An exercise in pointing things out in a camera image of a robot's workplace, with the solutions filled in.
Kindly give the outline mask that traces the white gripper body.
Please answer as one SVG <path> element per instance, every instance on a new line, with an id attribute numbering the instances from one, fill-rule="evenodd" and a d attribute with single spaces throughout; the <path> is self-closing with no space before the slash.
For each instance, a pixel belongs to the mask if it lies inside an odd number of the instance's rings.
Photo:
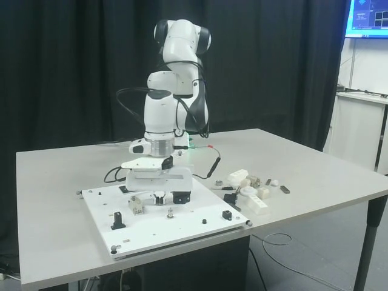
<path id="1" fill-rule="evenodd" d="M 192 171 L 189 167 L 173 166 L 167 170 L 135 169 L 127 172 L 125 186 L 136 192 L 191 192 Z"/>

